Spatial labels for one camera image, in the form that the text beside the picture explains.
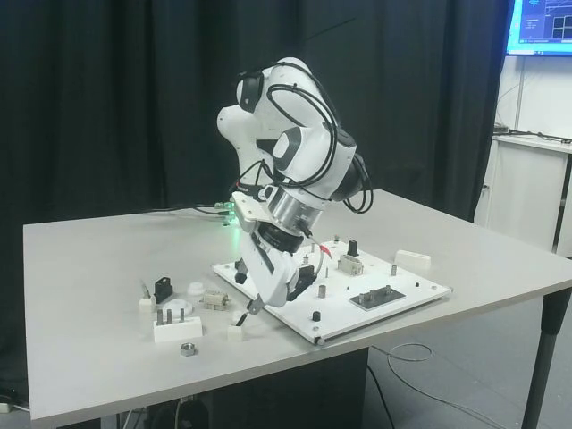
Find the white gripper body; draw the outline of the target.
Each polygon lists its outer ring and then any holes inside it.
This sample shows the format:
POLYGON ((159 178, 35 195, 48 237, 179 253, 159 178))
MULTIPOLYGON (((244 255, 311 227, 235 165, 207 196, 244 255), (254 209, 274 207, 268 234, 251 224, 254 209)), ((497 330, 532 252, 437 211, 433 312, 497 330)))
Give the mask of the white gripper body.
POLYGON ((293 256, 271 246, 255 231, 241 233, 240 256, 262 301, 267 306, 283 307, 290 292, 289 283, 298 271, 293 256))

